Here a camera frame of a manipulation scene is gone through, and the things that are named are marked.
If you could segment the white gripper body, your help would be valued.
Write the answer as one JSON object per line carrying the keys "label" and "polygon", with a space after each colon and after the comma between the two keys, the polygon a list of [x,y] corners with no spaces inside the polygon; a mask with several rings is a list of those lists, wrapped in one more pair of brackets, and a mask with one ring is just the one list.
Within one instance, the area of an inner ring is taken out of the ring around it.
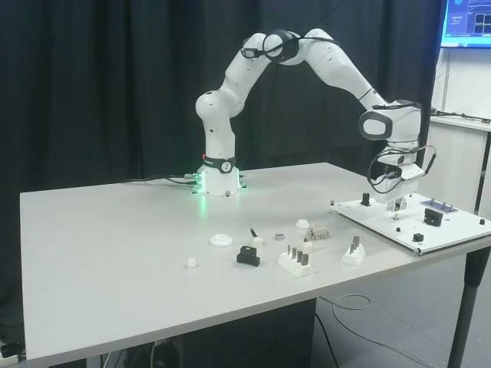
{"label": "white gripper body", "polygon": [[387,179],[383,176],[377,178],[377,201],[389,203],[418,190],[420,180]]}

